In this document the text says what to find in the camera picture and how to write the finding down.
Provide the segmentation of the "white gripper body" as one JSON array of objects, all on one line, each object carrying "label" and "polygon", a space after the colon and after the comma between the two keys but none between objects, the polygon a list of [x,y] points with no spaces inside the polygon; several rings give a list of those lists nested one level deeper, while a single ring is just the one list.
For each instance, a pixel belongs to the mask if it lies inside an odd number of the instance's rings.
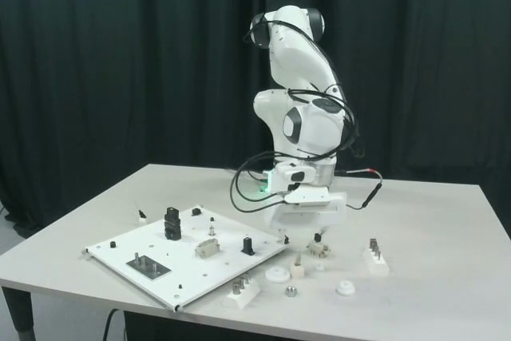
[{"label": "white gripper body", "polygon": [[292,192],[283,203],[266,210],[266,225],[278,229],[330,227],[347,213],[345,192]]}]

